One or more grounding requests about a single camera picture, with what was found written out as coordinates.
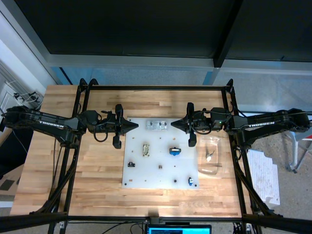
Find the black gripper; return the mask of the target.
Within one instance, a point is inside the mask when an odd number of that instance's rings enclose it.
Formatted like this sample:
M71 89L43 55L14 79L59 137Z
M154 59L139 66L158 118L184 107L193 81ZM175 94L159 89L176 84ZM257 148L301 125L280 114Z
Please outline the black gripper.
M115 106L115 113L113 114L112 111L101 111L104 114L107 114L106 119L103 121L103 129L105 130L106 135L109 133L115 133L113 137L113 146L116 149L121 149L121 141L120 135L126 134L129 131L132 131L138 128L138 124L132 121L126 120L123 117L123 108L121 104L117 104Z
M201 111L195 111L194 104L189 102L187 104L187 115L182 119L173 121L171 126L186 134L189 133L188 145L189 147L194 147L197 143L196 134L208 135L212 131L212 121L205 116L208 113L205 108Z

